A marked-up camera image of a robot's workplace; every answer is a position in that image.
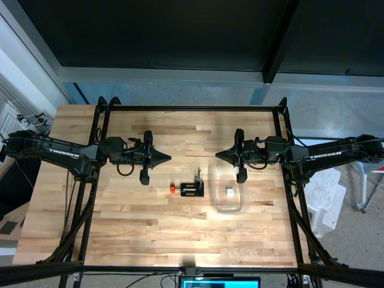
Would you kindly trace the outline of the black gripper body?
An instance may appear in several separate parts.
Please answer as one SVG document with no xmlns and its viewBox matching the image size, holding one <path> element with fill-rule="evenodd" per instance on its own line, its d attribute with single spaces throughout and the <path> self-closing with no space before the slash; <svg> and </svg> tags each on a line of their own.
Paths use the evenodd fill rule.
<svg viewBox="0 0 384 288">
<path fill-rule="evenodd" d="M 130 153 L 131 170 L 128 174 L 131 175 L 136 166 L 141 166 L 142 169 L 139 173 L 139 181 L 142 185 L 149 185 L 150 181 L 149 169 L 152 167 L 152 144 L 152 131 L 145 131 L 144 138 L 140 143 L 140 146 L 135 151 Z"/>
<path fill-rule="evenodd" d="M 246 166 L 253 170 L 261 170 L 257 167 L 261 164 L 261 157 L 258 155 L 258 148 L 255 141 L 244 140 L 244 131 L 240 128 L 235 131 L 235 164 L 238 168 L 236 182 L 243 184 L 248 178 Z"/>
</svg>

